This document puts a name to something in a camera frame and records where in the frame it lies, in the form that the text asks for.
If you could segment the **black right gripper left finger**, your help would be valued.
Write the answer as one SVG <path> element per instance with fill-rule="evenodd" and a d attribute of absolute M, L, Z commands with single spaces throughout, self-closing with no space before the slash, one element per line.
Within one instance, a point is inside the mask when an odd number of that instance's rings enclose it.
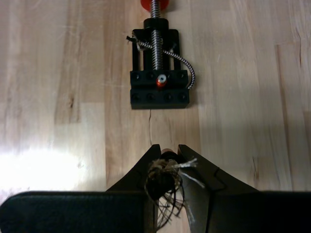
<path fill-rule="evenodd" d="M 0 206 L 2 233 L 155 233 L 157 210 L 144 190 L 152 145 L 104 192 L 23 192 Z"/>

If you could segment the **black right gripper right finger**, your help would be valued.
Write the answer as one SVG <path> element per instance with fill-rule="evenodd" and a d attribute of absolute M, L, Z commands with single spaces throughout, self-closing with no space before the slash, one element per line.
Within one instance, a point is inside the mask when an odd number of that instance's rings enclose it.
<path fill-rule="evenodd" d="M 259 191 L 231 176 L 186 145 L 184 160 L 196 159 L 185 180 L 185 197 L 194 217 L 192 233 L 309 233 L 311 194 L 307 191 Z"/>

